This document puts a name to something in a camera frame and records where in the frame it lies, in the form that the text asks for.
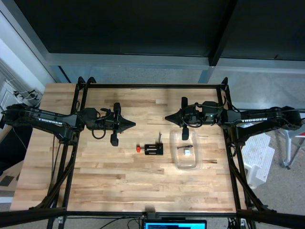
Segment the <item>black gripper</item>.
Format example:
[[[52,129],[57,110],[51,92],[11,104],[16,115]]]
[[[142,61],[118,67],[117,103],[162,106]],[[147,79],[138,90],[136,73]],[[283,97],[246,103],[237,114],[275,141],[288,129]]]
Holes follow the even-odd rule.
[[[183,127],[182,140],[189,139],[189,127],[199,128],[203,125],[202,112],[196,109],[197,104],[188,104],[187,97],[182,97],[182,108],[178,112],[165,117],[166,121]]]
[[[110,143],[112,146],[118,146],[119,140],[117,138],[118,132],[123,132],[129,128],[136,126],[136,124],[130,120],[123,118],[121,115],[120,103],[114,103],[113,111],[110,109],[102,108],[105,112],[105,116],[101,118],[104,130],[112,130],[110,137]]]

